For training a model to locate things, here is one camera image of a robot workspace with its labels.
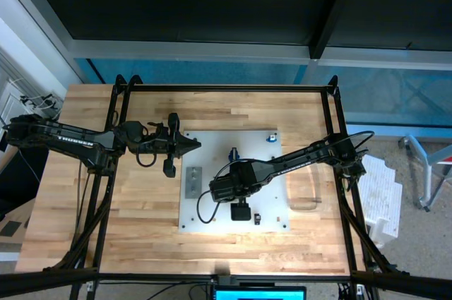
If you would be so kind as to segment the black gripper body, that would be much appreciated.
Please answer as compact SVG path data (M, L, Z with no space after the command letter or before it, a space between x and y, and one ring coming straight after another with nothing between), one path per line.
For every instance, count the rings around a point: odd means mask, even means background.
M230 204L231 220L235 222L246 222L251 220L251 208L246 198L239 198L236 203Z
M178 152L177 136L180 135L180 120L177 113L170 113L168 116L167 126L163 123L150 123L155 127L153 135L152 149L155 155L164 154L167 158L163 162L163 173L166 177L176 176L176 167L174 160L180 158Z

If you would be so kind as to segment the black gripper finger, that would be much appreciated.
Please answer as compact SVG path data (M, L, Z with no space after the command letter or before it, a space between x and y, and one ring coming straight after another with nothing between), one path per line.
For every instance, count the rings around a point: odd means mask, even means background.
M184 144L178 144L175 146L175 155L177 157L181 157L183 155L185 155L188 152L191 152L193 150L196 150L198 148L200 148L200 144L195 144L195 145L184 145Z
M201 144L196 139L187 138L180 132L177 132L175 139L176 139L176 142L178 145L200 145Z

